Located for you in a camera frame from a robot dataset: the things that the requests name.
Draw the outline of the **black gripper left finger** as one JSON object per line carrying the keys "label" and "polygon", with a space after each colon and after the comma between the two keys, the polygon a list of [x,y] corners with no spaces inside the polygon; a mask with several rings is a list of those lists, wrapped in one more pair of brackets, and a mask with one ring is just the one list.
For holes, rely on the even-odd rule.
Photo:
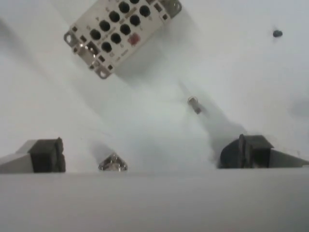
{"label": "black gripper left finger", "polygon": [[66,161],[61,138],[26,141],[16,152],[1,157],[2,174],[64,173]]}

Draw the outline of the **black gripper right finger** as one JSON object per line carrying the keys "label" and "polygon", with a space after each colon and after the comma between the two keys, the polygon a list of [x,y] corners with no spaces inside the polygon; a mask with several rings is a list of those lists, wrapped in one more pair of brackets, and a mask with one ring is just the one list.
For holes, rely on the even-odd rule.
{"label": "black gripper right finger", "polygon": [[220,169],[268,169],[308,167],[305,159],[279,151],[262,135],[241,134],[220,154]]}

